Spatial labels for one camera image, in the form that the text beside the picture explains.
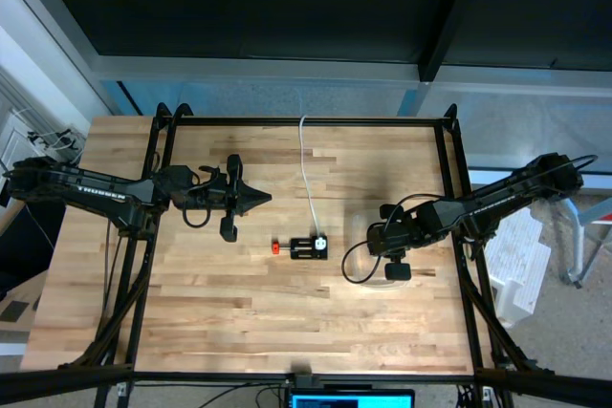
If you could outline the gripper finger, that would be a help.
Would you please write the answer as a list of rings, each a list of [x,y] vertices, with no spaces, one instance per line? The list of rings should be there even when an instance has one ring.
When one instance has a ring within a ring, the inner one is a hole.
[[[244,215],[247,212],[249,212],[250,210],[254,209],[255,207],[258,207],[262,204],[266,204],[268,202],[270,202],[272,200],[271,197],[263,197],[263,198],[257,198],[257,197],[247,197],[247,198],[241,198],[238,201],[238,213],[240,215]]]
[[[240,181],[238,184],[238,194],[242,198],[270,198],[272,196],[267,192],[252,188],[251,186],[245,184],[243,181]]]

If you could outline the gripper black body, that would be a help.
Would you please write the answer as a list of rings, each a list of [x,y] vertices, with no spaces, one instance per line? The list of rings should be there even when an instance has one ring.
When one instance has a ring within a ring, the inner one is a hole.
[[[208,187],[208,207],[226,212],[220,221],[220,235],[226,242],[235,242],[238,230],[234,218],[238,214],[239,183],[243,172],[243,164],[237,154],[228,156],[226,170]]]
[[[383,204],[380,218],[380,222],[370,225],[366,231],[369,253],[378,261],[387,260],[386,280],[410,280],[410,265],[403,259],[409,249],[421,243],[421,230],[400,204]]]

